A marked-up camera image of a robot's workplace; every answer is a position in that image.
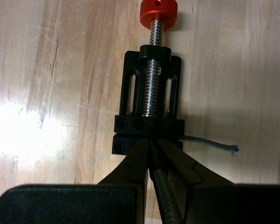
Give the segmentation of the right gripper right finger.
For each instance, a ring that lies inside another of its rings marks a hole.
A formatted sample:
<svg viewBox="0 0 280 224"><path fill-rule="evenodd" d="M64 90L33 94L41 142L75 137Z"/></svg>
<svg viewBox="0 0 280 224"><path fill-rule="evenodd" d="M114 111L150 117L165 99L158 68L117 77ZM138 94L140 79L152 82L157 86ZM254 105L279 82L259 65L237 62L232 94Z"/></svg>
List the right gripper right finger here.
<svg viewBox="0 0 280 224"><path fill-rule="evenodd" d="M169 175L157 175L163 223L280 224L280 185L235 184L208 169L168 140L159 153Z"/></svg>

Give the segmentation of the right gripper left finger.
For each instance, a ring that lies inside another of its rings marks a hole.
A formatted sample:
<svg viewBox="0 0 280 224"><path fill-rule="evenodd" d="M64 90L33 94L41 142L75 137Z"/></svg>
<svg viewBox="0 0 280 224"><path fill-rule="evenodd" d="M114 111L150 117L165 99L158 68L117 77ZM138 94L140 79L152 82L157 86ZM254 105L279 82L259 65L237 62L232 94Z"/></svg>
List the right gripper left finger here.
<svg viewBox="0 0 280 224"><path fill-rule="evenodd" d="M0 197L1 224L142 224L148 140L139 140L102 181L25 184Z"/></svg>

